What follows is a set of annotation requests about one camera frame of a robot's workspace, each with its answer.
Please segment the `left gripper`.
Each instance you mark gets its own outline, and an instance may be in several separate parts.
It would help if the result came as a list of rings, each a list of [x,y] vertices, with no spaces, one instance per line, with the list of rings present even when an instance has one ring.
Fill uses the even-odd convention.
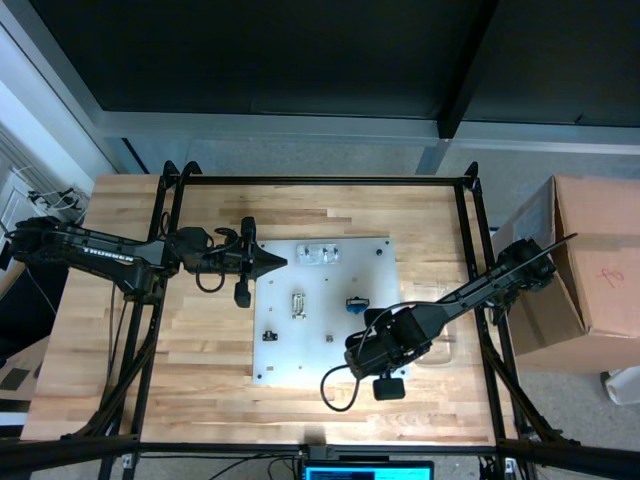
[[[227,253],[227,272],[237,275],[243,282],[252,279],[255,260],[257,227],[251,216],[241,220],[240,233],[234,247]],[[257,274],[266,275],[272,271],[284,268],[288,260],[270,253],[264,249],[265,245],[257,247]]]

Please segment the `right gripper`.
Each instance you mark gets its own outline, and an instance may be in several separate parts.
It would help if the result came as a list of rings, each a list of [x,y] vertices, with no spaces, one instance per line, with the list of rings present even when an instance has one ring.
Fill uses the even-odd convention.
[[[345,340],[344,359],[357,380],[394,372],[416,361],[431,349],[430,341],[406,347],[397,344],[391,337],[381,340],[376,335],[369,336],[364,345],[360,346],[363,338],[364,332],[357,332]]]

